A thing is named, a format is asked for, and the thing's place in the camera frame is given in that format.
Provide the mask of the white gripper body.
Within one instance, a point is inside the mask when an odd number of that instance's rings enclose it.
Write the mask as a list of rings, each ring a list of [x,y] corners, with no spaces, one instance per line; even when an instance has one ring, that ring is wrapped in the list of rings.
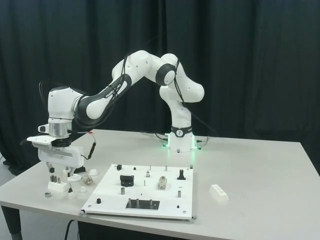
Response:
[[[82,154],[83,148],[79,146],[38,149],[38,158],[40,161],[71,168],[80,168],[84,165],[84,157]]]

